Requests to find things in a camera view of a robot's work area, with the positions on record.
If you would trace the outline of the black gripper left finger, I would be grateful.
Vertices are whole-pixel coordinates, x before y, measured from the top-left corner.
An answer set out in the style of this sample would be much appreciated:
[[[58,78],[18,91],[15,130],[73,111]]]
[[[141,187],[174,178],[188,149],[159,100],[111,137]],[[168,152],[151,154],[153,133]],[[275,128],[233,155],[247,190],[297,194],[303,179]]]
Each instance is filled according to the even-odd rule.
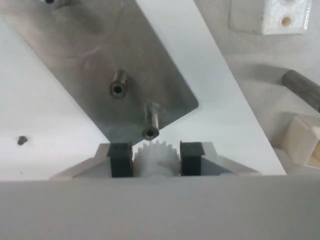
[[[52,176],[52,179],[133,177],[132,142],[102,143],[95,155]]]

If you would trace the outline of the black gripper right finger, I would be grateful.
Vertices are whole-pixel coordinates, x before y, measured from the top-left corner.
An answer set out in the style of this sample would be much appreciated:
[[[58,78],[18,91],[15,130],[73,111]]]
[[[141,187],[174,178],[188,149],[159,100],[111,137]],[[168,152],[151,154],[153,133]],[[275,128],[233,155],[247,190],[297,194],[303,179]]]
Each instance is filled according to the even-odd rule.
[[[182,176],[259,176],[248,166],[219,155],[212,142],[180,142]]]

